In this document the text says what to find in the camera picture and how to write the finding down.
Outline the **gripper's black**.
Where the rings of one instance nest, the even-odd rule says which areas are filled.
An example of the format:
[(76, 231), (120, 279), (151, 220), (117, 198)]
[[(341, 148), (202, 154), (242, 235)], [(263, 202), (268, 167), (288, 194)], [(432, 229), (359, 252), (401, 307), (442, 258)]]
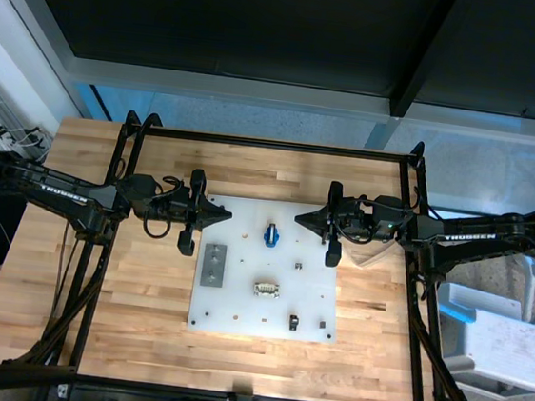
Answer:
[[(343, 190), (342, 183), (332, 182), (328, 190), (327, 205), (295, 216), (297, 224), (321, 239), (325, 238), (327, 227), (328, 248), (325, 254), (325, 265), (328, 268), (335, 268), (341, 262), (341, 238), (350, 243), (362, 243), (364, 213), (360, 208), (360, 200), (355, 197), (344, 197)], [(308, 221), (327, 222), (327, 225)]]
[[(183, 255), (194, 254), (193, 232), (197, 229), (199, 203), (206, 192), (206, 183), (205, 171), (195, 169), (190, 175), (188, 186), (182, 185), (170, 200), (168, 220), (171, 223), (182, 223), (185, 226), (183, 230), (180, 230), (177, 242), (177, 249)], [(213, 197), (206, 200), (205, 211), (221, 214), (210, 213), (204, 217), (203, 228), (208, 228), (231, 218), (230, 211)]]

